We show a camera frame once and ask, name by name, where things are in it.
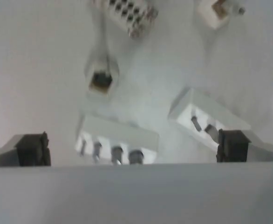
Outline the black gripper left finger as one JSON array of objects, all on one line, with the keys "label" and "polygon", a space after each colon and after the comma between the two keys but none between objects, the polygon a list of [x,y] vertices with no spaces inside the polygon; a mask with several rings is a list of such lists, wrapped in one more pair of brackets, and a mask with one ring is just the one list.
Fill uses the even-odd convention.
[{"label": "black gripper left finger", "polygon": [[51,166],[46,132],[14,135],[0,147],[0,167]]}]

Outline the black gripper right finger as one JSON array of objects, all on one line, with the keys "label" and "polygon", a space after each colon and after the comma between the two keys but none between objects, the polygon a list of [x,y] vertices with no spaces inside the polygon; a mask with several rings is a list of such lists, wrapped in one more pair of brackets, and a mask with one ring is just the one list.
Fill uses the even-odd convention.
[{"label": "black gripper right finger", "polygon": [[273,162],[273,145],[249,130],[219,130],[217,163]]}]

